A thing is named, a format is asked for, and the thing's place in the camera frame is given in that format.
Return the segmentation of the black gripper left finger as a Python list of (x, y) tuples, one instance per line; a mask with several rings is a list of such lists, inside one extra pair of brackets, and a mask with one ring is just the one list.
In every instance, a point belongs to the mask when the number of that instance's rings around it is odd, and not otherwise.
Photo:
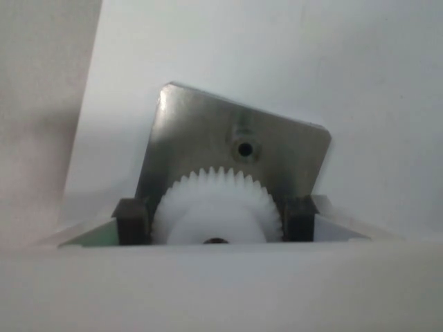
[(61, 231), (57, 246), (143, 246), (149, 242), (151, 199), (123, 198), (111, 215), (83, 221)]

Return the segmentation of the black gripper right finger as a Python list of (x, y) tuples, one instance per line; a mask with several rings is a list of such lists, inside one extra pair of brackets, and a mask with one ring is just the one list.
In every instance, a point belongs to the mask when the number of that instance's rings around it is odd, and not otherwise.
[(366, 230), (346, 221), (325, 195), (286, 196), (280, 202), (285, 242), (371, 240)]

